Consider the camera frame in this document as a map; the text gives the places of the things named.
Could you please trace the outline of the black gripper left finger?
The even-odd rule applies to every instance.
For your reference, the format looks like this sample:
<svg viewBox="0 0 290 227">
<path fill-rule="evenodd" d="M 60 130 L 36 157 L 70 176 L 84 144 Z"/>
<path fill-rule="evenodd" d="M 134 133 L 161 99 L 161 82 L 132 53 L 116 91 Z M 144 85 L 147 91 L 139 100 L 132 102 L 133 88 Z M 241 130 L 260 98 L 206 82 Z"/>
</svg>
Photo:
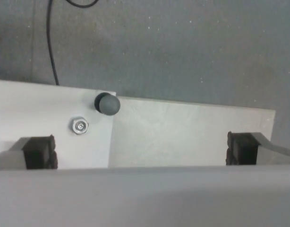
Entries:
<svg viewBox="0 0 290 227">
<path fill-rule="evenodd" d="M 53 135 L 22 137 L 0 147 L 0 170 L 58 169 L 58 156 Z"/>
</svg>

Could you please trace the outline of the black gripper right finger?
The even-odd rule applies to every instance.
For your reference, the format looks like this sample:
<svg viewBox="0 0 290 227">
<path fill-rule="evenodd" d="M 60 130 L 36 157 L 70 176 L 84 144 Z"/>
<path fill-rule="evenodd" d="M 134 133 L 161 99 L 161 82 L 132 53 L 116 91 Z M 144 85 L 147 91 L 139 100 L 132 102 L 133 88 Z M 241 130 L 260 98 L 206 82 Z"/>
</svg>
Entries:
<svg viewBox="0 0 290 227">
<path fill-rule="evenodd" d="M 228 132 L 227 166 L 290 165 L 290 149 L 271 143 L 262 133 Z"/>
</svg>

